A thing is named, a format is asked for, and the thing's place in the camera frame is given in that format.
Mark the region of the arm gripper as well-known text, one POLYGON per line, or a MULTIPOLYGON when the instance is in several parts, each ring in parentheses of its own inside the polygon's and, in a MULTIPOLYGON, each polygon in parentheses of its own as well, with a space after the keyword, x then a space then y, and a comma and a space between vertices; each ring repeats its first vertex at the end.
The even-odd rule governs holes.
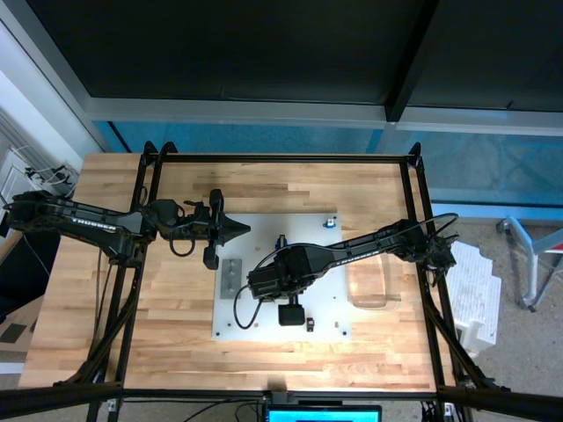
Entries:
POLYGON ((203 250, 203 264, 208 269, 217 269, 219 257, 216 248, 230 240, 251 231, 250 226, 232 220, 223 214, 224 197, 220 189, 213 189, 209 194, 207 207, 201 207, 201 215, 195 220, 193 235, 195 241, 207 241, 203 250))
POLYGON ((296 295, 290 296, 287 304, 278 305, 278 322, 280 326, 301 326, 305 324, 303 306, 296 295))

